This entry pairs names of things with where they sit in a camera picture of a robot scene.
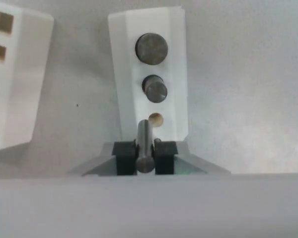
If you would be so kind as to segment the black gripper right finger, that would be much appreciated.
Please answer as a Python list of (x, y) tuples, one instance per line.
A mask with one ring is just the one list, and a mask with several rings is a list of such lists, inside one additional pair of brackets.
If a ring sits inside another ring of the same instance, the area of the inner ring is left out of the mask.
[(156, 175), (230, 175), (221, 166), (204, 160), (189, 150), (185, 141), (154, 140)]

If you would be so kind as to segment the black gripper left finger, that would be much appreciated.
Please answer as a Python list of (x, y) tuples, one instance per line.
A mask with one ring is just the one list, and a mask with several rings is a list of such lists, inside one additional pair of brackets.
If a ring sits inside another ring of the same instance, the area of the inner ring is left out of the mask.
[(116, 177), (135, 174), (136, 149), (133, 141), (106, 142), (98, 156), (68, 172), (71, 176)]

